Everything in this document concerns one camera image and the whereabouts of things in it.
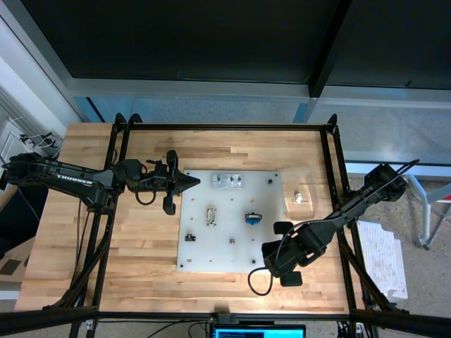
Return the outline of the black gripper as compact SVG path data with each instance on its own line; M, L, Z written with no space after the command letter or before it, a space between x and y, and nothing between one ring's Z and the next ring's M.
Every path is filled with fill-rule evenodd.
M282 287L299 287L302 285L302 274L295 271L302 255L297 242L290 239L293 234L293 224L288 221L278 221L273 224L275 234L282 236L274 242L261 245L264 266L273 277L280 280Z
M146 176L147 181L144 183L145 192L152 192L151 201L145 202L144 205L152 205L156 200L157 192L165 192L163 198L163 211L167 215L175 215L175 204L173 196L176 194L175 184L177 181L176 173L178 172L178 155L175 150L170 150L166 154L166 164L162 161L146 160L147 163L154 165L154 170ZM196 176L194 170L180 170L178 179L181 183L178 185L178 194L196 187L201 180Z

